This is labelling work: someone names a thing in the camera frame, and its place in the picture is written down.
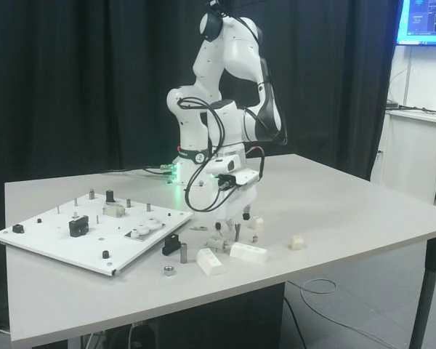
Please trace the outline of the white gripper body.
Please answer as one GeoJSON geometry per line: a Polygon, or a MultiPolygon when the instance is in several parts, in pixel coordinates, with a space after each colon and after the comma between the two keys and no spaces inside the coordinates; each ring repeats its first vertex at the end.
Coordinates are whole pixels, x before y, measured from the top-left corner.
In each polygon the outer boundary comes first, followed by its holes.
{"type": "Polygon", "coordinates": [[[218,204],[213,210],[216,221],[227,222],[237,214],[243,214],[246,207],[251,210],[251,204],[257,197],[257,187],[234,187],[219,194],[218,204]]]}

